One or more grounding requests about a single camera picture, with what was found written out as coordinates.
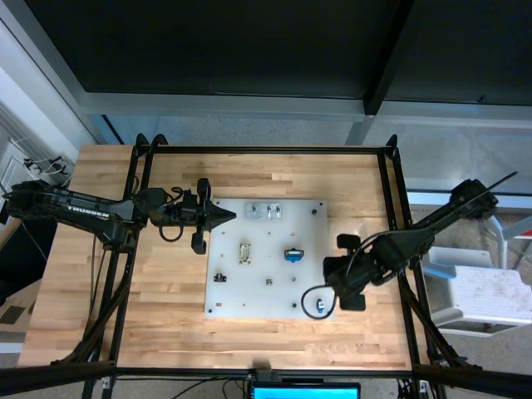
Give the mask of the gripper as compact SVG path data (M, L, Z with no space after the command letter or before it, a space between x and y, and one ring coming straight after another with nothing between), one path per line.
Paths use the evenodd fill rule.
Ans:
M370 266L362 250L362 241L359 236L340 234L337 237L337 246L347 250L342 258L343 265L338 271L341 290L338 294L341 310L364 311L366 299L362 291L370 279Z
M196 194L191 190L185 190L180 202L179 221L180 227L195 228L191 238L191 248L196 254L206 253L206 241L204 232L208 230L208 213L215 215L210 221L210 229L215 229L222 224L236 218L236 213L219 207L219 203L211 202L211 186L207 178L201 178L197 182Z

